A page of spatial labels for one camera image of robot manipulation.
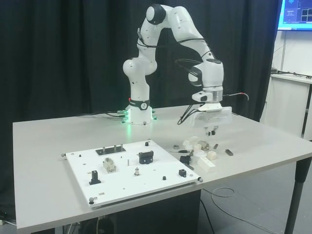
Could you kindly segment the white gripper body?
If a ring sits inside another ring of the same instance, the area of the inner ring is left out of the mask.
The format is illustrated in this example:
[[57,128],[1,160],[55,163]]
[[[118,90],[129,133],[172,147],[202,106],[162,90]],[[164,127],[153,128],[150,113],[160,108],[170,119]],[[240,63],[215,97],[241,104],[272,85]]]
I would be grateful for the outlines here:
[[232,107],[223,107],[218,111],[196,112],[192,115],[193,127],[214,127],[232,121]]

